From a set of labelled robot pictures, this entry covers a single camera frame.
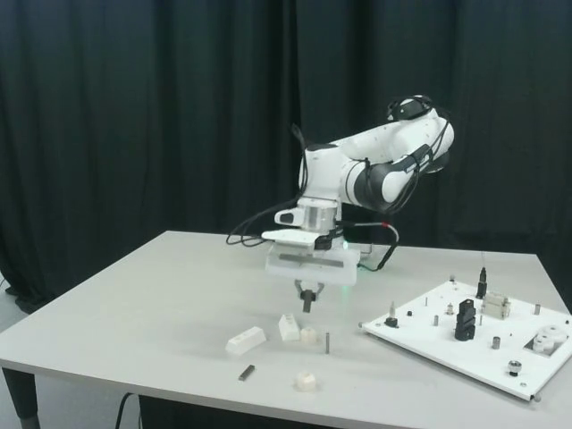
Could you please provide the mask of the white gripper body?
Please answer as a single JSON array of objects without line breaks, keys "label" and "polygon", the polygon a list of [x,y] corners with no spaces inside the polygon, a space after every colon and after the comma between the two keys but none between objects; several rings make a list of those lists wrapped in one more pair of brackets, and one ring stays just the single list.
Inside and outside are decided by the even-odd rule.
[{"label": "white gripper body", "polygon": [[358,262],[359,252],[352,249],[335,249],[312,254],[278,251],[268,254],[265,268],[272,275],[292,280],[353,286],[357,281]]}]

